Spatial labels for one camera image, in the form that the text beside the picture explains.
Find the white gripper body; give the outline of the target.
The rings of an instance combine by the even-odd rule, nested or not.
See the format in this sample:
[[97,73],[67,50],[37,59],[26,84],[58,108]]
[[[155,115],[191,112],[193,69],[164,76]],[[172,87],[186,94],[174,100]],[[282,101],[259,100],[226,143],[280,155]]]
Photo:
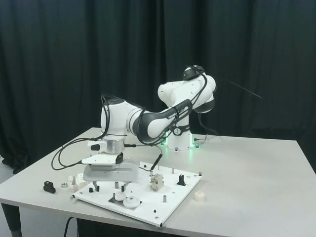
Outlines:
[[83,179],[89,182],[135,182],[138,179],[139,162],[125,160],[121,164],[87,165]]

